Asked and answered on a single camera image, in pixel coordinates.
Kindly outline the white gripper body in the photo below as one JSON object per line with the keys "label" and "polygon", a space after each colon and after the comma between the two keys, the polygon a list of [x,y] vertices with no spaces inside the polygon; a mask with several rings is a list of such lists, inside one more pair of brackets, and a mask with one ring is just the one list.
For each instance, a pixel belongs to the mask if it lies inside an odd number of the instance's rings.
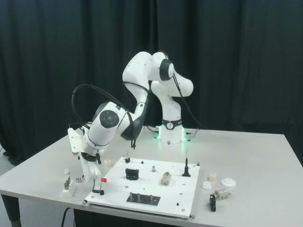
{"label": "white gripper body", "polygon": [[97,157],[91,155],[79,155],[85,182],[96,180],[100,177],[99,163]]}

